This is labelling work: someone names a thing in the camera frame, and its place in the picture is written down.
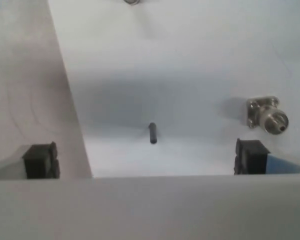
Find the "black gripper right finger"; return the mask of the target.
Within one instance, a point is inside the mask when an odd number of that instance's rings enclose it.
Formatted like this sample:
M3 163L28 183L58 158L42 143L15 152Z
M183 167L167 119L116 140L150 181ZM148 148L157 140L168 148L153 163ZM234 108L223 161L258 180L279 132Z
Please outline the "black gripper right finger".
M260 140L238 138L233 170L235 175L300 174L300 165L272 155Z

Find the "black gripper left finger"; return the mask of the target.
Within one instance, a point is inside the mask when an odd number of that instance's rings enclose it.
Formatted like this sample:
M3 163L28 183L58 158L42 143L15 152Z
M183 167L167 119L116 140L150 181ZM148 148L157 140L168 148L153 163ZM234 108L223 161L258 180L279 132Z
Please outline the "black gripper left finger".
M0 179L59 179L60 163L55 142L20 146L0 160Z

